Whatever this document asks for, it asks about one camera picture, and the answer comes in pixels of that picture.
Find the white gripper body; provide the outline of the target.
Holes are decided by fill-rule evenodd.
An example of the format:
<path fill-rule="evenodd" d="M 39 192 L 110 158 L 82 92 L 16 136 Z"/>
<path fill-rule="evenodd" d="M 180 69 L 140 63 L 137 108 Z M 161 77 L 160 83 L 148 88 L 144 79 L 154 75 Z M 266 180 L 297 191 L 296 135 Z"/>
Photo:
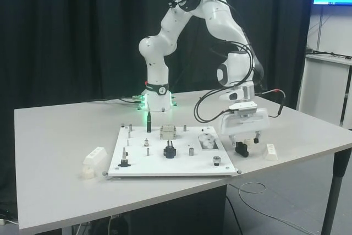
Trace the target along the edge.
<path fill-rule="evenodd" d="M 237 112 L 224 114 L 219 122 L 222 135 L 238 135 L 267 129 L 270 125 L 266 108 L 258 108 L 256 113 L 241 116 Z"/>

